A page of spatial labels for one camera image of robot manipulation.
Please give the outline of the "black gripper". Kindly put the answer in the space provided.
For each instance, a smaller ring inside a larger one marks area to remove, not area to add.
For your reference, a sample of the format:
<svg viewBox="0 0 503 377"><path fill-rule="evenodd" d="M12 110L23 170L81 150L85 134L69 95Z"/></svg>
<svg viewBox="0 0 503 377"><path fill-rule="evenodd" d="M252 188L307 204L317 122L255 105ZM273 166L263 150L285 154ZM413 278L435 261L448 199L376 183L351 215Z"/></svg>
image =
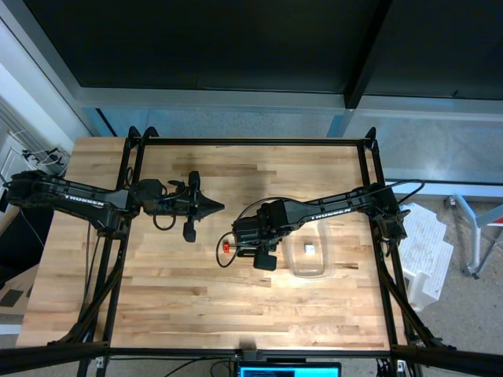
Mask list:
<svg viewBox="0 0 503 377"><path fill-rule="evenodd" d="M186 217L182 231L183 238L186 242L195 242L195 220L199 206L200 174L198 171L191 171L187 185L183 181L176 180L169 180L167 183L176 187L175 191L168 195L167 213L173 218L177 216ZM200 193L200 220L224 209L223 203L209 199L202 192Z"/></svg>
<svg viewBox="0 0 503 377"><path fill-rule="evenodd" d="M264 214L238 218L232 227L238 258L253 258L255 269L274 271L277 257L275 251L275 231Z"/></svg>

